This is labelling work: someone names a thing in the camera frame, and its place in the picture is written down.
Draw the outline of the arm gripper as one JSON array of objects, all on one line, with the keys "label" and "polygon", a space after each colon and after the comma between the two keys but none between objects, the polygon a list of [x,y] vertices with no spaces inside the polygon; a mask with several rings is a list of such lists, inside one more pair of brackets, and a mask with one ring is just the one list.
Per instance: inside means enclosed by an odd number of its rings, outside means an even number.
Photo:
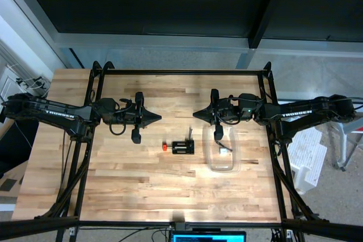
[{"label": "arm gripper", "polygon": [[161,120],[162,116],[148,111],[143,106],[144,96],[142,92],[137,92],[135,94],[134,102],[132,102],[131,99],[120,99],[120,102],[125,103],[125,107],[121,108],[119,112],[120,123],[124,126],[134,125],[134,129],[131,132],[131,140],[135,144],[140,144],[140,128],[145,128],[148,125]]},{"label": "arm gripper", "polygon": [[237,107],[232,105],[229,97],[220,99],[217,89],[211,90],[210,98],[211,104],[202,110],[194,112],[193,117],[205,121],[209,125],[214,125],[214,140],[220,141],[224,135],[222,123],[226,125],[237,125],[239,123]]}]

